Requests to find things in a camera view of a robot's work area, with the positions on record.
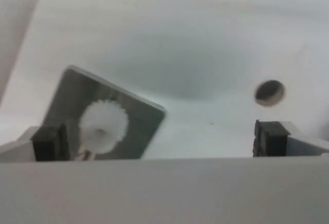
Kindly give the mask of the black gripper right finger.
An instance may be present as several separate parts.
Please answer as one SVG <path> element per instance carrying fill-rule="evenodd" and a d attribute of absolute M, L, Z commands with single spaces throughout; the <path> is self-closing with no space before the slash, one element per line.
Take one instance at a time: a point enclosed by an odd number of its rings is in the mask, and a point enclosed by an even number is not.
<path fill-rule="evenodd" d="M 254 157 L 328 156 L 328 141 L 303 134 L 287 121 L 256 120 Z"/>

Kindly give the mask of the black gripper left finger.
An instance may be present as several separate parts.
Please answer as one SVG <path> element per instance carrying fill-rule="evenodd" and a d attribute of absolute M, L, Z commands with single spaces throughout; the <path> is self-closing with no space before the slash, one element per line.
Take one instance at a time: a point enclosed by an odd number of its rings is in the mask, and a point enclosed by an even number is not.
<path fill-rule="evenodd" d="M 1 145 L 1 163 L 69 160 L 65 124 L 31 126 L 16 140 Z"/>

